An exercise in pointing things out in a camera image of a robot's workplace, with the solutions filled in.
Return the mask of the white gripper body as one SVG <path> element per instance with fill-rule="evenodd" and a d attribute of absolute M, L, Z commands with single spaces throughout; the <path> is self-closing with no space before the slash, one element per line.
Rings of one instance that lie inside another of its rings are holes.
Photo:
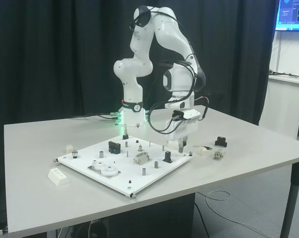
<path fill-rule="evenodd" d="M 170 134 L 165 136 L 166 141 L 178 141 L 178 139 L 182 139 L 182 147 L 183 147 L 183 138 L 185 136 L 189 137 L 191 133 L 198 129 L 198 119 L 189 119 L 185 120 L 180 124 L 180 126 Z"/>

